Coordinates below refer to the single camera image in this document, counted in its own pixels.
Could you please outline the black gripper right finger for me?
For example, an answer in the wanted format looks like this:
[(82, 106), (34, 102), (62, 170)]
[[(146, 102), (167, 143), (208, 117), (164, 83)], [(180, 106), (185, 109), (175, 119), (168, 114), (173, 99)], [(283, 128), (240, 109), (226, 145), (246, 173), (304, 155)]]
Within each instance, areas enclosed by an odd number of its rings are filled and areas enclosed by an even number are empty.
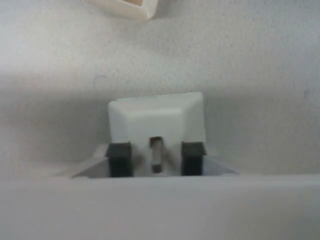
[(203, 142), (181, 143), (181, 176), (222, 176), (238, 175), (236, 171), (215, 161), (208, 156)]

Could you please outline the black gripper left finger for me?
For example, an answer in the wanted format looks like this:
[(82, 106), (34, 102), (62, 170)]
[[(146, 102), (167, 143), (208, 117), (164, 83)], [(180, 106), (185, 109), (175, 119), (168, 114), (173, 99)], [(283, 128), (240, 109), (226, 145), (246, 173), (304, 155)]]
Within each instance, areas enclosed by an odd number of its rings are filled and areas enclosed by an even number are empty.
[(132, 176), (130, 143), (99, 145), (93, 156), (70, 170), (72, 178), (129, 178)]

